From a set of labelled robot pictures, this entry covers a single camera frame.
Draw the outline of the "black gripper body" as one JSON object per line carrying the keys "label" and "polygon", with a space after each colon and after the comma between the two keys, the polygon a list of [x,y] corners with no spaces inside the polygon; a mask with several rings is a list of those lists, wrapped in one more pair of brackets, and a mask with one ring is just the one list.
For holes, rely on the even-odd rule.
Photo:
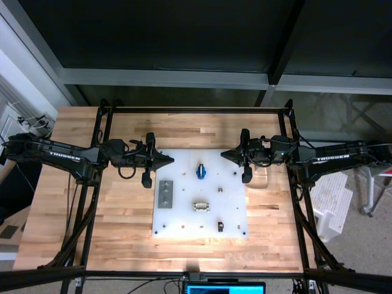
{"label": "black gripper body", "polygon": [[143,187],[152,187],[151,171],[153,170],[153,151],[155,150],[156,138],[152,132],[146,134],[146,141],[130,140],[129,143],[135,145],[135,149],[130,149],[123,154],[121,166],[132,167],[133,173],[130,176],[121,175],[122,179],[132,179],[137,168],[144,168],[141,176]]}
{"label": "black gripper body", "polygon": [[250,183],[252,180],[250,164],[262,168],[269,167],[272,164],[271,155],[269,155],[266,147],[263,146],[263,141],[268,141],[264,135],[260,138],[251,139],[248,129],[241,130],[241,156],[244,167],[242,183]]}

